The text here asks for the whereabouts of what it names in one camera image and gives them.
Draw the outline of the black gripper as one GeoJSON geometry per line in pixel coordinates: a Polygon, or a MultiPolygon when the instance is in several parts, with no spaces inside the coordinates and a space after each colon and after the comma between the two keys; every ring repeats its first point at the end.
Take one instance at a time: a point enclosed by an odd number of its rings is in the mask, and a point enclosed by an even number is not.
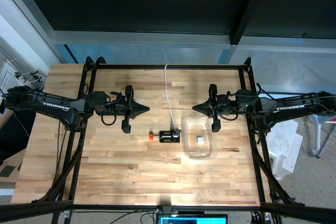
{"type": "Polygon", "coordinates": [[[193,106],[192,109],[207,116],[208,118],[213,118],[213,133],[217,133],[221,129],[221,121],[219,118],[226,121],[233,120],[228,118],[229,115],[233,115],[233,109],[229,96],[217,95],[217,85],[215,84],[210,84],[209,86],[209,98],[205,102],[193,106]]]}
{"type": "Polygon", "coordinates": [[[125,95],[121,96],[121,99],[117,102],[116,115],[124,116],[124,119],[121,122],[121,129],[124,133],[131,132],[131,125],[129,123],[130,119],[149,112],[149,107],[139,104],[133,100],[134,91],[132,86],[126,86],[125,95]]]}

